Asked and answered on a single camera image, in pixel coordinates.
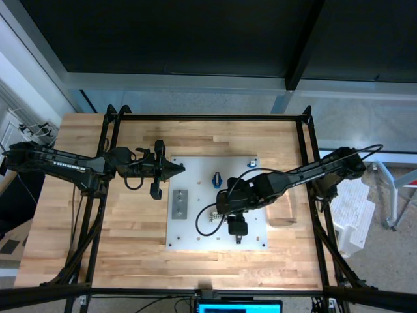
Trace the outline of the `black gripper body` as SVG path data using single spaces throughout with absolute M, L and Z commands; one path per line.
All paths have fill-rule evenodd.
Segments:
M 162 190 L 160 182 L 166 182 L 164 168 L 165 144 L 163 140 L 156 140 L 154 144 L 154 152 L 149 149 L 137 148 L 137 151 L 143 152 L 143 158 L 130 163 L 125 171 L 125 186 L 129 190 L 139 190 L 144 183 L 145 178 L 153 179 L 150 185 L 150 195 L 154 200 L 162 199 Z M 140 178 L 139 186 L 132 187 L 128 184 L 128 178 Z
M 244 218 L 244 213 L 255 210 L 257 204 L 243 192 L 232 192 L 228 200 L 228 232 L 230 235 L 246 236 L 248 234 L 248 224 Z

